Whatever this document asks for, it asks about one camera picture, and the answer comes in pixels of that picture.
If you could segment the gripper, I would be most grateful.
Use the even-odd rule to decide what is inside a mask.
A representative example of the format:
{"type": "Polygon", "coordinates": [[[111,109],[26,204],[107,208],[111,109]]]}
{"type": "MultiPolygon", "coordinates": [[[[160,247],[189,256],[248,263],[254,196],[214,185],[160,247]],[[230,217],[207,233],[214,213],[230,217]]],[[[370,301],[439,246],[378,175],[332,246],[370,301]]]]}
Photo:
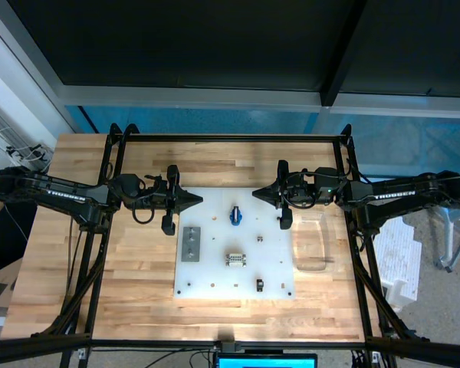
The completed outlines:
{"type": "Polygon", "coordinates": [[[280,230],[288,230],[293,223],[292,209],[310,209],[315,204],[313,185],[305,177],[312,176],[307,169],[299,172],[290,172],[288,162],[278,161],[278,203],[276,196],[276,182],[254,190],[252,196],[277,209],[281,210],[279,218],[280,230]]]}
{"type": "MultiPolygon", "coordinates": [[[[178,214],[177,199],[180,174],[177,165],[170,165],[167,168],[166,180],[157,182],[157,188],[149,197],[149,202],[154,210],[163,209],[166,214],[162,217],[161,229],[165,235],[174,235],[176,233],[176,224],[173,216],[178,214]]],[[[183,201],[180,205],[180,212],[183,212],[195,205],[202,203],[202,197],[187,190],[180,189],[180,199],[183,201]]]]}

